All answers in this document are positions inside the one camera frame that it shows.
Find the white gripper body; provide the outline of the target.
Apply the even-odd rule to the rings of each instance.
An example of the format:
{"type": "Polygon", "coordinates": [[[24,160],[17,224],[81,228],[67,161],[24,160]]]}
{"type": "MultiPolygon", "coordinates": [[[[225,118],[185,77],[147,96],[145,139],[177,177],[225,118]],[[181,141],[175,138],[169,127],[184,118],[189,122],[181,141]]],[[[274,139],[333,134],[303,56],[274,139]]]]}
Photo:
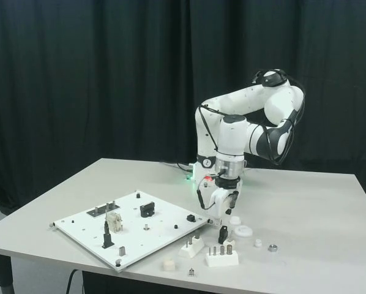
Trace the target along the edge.
{"type": "Polygon", "coordinates": [[[226,209],[234,209],[239,189],[217,188],[209,200],[209,216],[212,219],[221,219],[226,209]]]}

